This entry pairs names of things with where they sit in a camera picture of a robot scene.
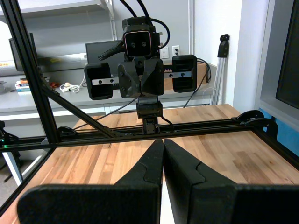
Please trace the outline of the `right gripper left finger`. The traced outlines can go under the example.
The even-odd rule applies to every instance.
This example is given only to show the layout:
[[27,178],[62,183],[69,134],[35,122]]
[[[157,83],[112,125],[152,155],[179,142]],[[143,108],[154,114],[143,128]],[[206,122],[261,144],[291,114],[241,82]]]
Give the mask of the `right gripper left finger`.
[[155,140],[113,185],[45,184],[17,203],[21,224],[158,224],[163,141]]

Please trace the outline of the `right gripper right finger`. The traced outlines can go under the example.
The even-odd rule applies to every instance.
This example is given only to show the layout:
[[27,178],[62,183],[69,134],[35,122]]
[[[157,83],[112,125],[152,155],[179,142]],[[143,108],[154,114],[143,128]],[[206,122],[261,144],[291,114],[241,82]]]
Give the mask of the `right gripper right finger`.
[[177,224],[293,224],[297,185],[237,184],[172,140],[164,140],[164,173]]

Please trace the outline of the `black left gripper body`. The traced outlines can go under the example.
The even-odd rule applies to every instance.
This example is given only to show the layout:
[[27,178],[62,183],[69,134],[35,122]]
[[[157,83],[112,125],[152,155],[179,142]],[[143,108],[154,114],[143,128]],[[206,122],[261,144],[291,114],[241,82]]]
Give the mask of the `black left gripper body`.
[[[140,83],[145,60],[147,59],[144,57],[137,57],[133,61],[128,61],[135,63]],[[84,72],[89,97],[92,100],[111,98],[113,96],[114,84],[119,86],[118,72],[117,76],[113,77],[108,63],[88,64],[85,66]],[[164,81],[166,79],[172,81],[172,88],[175,92],[194,91],[197,88],[197,58],[194,55],[174,56],[170,65],[164,65]],[[139,97],[154,96],[157,95],[143,95],[141,93]]]

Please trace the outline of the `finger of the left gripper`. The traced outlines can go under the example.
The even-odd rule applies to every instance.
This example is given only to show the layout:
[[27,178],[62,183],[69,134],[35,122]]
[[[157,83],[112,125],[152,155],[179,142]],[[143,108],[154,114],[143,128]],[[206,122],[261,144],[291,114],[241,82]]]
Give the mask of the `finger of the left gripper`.
[[140,79],[134,62],[123,62],[118,65],[118,79],[122,98],[140,96]]
[[141,93],[143,95],[164,94],[164,65],[161,59],[147,59],[144,61]]

